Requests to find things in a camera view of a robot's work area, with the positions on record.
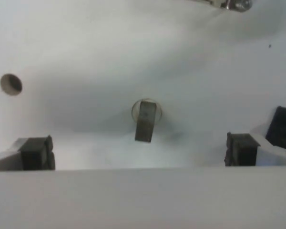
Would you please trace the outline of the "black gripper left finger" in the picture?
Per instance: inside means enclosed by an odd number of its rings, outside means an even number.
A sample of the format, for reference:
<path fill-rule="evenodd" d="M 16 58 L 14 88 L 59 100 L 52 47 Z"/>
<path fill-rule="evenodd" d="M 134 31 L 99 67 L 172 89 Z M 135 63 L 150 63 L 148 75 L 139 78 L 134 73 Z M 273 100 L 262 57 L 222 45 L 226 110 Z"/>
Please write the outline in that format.
<path fill-rule="evenodd" d="M 55 170 L 53 139 L 18 138 L 10 148 L 0 152 L 0 171 Z"/>

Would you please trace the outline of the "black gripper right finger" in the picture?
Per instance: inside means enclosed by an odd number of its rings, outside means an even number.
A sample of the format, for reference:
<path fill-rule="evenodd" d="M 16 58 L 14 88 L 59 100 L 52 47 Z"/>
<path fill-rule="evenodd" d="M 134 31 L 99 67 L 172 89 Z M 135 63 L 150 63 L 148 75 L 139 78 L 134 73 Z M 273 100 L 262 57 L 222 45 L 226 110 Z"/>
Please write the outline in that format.
<path fill-rule="evenodd" d="M 227 133 L 225 166 L 286 166 L 286 149 L 272 145 L 258 134 Z"/>

